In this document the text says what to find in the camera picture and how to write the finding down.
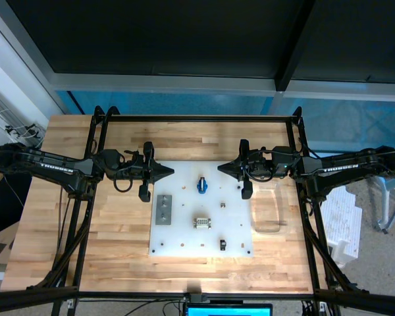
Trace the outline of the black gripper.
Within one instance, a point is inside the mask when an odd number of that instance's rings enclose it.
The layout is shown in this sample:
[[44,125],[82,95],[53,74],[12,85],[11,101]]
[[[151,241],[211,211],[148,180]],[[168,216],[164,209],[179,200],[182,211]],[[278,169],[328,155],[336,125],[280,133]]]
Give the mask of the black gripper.
[[266,183],[273,179],[273,167],[264,158],[266,149],[250,149],[247,140],[240,140],[239,159],[219,165],[218,171],[243,182],[242,199],[250,199],[253,194],[253,182]]
[[130,150],[125,150],[124,153],[130,154],[132,158],[126,163],[122,171],[122,179],[130,181],[130,188],[134,180],[141,180],[142,184],[139,186],[138,196],[141,201],[150,201],[149,185],[172,175],[174,170],[153,161],[154,147],[151,142],[144,143],[142,154],[139,154],[139,151]]

